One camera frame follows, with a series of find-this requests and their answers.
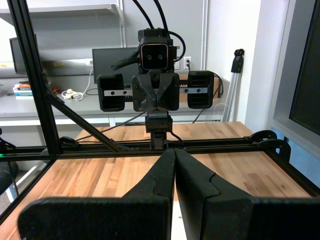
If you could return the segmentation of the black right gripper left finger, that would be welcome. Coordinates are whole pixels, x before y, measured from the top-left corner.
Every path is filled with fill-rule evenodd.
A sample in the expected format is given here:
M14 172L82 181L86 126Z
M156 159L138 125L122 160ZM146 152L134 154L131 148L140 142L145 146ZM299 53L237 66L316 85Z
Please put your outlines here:
M23 240L168 240L171 237L175 152L166 150L122 197L46 197L25 207Z

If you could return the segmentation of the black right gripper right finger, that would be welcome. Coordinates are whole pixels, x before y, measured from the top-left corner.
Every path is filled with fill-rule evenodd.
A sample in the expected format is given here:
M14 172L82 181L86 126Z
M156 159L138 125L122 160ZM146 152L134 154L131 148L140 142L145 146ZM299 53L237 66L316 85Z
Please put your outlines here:
M319 198L252 196L186 151L175 155L176 190L189 240L319 239Z

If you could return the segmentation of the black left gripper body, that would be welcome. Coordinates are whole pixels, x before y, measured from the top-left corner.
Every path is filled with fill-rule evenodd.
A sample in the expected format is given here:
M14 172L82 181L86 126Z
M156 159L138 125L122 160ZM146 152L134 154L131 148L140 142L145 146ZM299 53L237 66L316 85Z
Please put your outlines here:
M156 96L161 74L176 73L150 72L139 74L150 75L151 84ZM190 109L208 109L213 104L214 81L215 76L211 71L190 71L187 75L186 87L180 87L181 82L179 78L179 96L180 94L187 95L187 105ZM126 89L121 74L101 74L97 78L97 85L99 105L102 111L120 112L125 109L126 102L132 102L133 104L133 84L131 84L131 88Z

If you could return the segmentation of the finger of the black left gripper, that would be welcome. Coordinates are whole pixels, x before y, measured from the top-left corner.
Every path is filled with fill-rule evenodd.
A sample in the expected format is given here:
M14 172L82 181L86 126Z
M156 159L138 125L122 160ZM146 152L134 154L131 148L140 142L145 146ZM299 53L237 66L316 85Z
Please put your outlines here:
M177 73L161 73L156 94L156 108L160 111L176 111L179 108L180 77Z
M157 97L149 74L137 74L132 79L133 109L136 112L152 112L157 107Z

